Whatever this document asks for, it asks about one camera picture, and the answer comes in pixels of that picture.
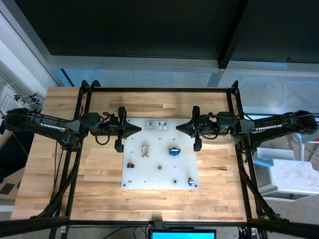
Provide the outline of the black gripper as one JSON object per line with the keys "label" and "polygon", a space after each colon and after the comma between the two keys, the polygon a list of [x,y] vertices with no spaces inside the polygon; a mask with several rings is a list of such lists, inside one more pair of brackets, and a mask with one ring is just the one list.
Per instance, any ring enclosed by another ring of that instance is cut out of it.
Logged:
{"label": "black gripper", "polygon": [[142,131],[141,127],[131,124],[129,120],[126,120],[126,117],[126,109],[119,107],[118,116],[116,117],[114,114],[111,114],[109,120],[109,135],[117,137],[114,146],[117,152],[124,152],[123,139],[127,139],[131,135]]}
{"label": "black gripper", "polygon": [[202,149],[202,139],[212,140],[212,125],[210,115],[201,115],[200,108],[194,106],[192,119],[176,126],[177,130],[194,138],[193,150],[199,152]]}

